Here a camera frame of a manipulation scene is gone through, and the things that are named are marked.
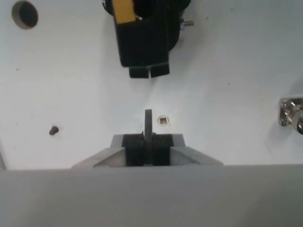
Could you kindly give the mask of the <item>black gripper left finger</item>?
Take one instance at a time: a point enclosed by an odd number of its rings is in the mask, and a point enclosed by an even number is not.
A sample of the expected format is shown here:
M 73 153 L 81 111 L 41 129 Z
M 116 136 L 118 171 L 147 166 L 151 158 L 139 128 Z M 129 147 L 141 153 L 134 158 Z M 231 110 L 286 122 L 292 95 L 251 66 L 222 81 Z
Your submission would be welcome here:
M 73 168 L 142 166 L 143 134 L 116 134 L 111 145 L 73 165 Z

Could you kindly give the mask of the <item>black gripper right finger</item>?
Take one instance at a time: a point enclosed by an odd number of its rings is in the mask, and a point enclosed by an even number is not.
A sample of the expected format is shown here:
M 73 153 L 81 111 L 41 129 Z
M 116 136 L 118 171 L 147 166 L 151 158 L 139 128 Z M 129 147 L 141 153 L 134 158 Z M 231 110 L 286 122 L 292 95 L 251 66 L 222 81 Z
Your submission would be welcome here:
M 185 144 L 182 134 L 154 134 L 153 166 L 222 166 L 223 162 Z

